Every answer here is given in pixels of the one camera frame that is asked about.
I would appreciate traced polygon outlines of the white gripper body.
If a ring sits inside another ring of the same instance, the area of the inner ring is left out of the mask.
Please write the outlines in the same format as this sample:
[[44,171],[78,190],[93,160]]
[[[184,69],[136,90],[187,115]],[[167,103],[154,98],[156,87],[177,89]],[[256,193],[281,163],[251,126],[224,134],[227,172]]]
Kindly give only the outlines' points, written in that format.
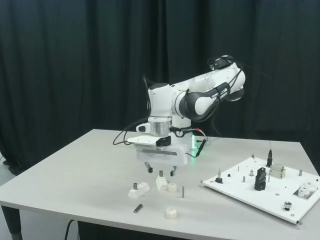
[[187,145],[172,144],[160,148],[138,148],[136,158],[144,163],[183,166],[188,162]]

